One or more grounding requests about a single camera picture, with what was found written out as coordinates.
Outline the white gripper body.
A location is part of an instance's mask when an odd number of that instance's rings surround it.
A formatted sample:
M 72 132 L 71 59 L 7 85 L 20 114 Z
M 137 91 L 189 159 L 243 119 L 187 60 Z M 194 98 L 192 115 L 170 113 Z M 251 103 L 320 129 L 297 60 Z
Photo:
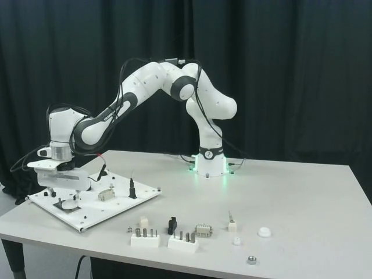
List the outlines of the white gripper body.
M 37 173 L 38 183 L 43 187 L 77 191 L 86 191 L 90 187 L 89 174 L 81 168 L 66 171 L 41 169 L 36 169 L 35 171 Z

